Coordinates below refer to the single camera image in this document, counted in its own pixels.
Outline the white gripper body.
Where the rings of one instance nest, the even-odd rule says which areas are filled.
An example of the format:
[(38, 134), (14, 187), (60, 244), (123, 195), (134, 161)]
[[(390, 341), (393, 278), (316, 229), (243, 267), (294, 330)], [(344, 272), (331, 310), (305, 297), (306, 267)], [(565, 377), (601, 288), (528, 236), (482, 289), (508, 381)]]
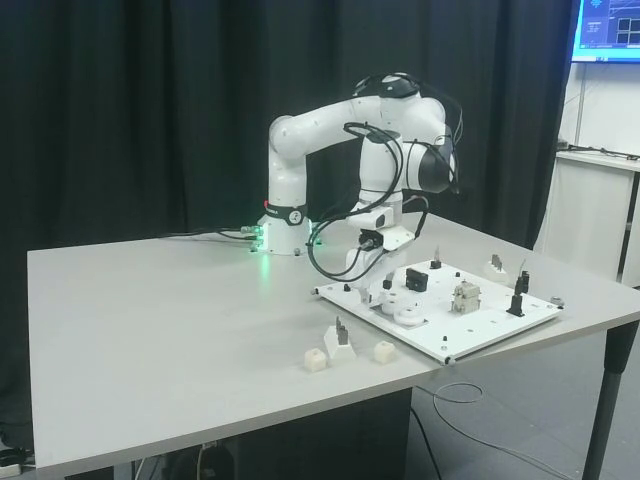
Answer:
[(350, 270), (344, 274), (344, 281), (356, 289), (369, 289), (376, 282), (382, 282), (403, 265), (401, 250), (387, 251), (383, 247), (362, 250), (356, 255), (351, 249), (345, 260)]

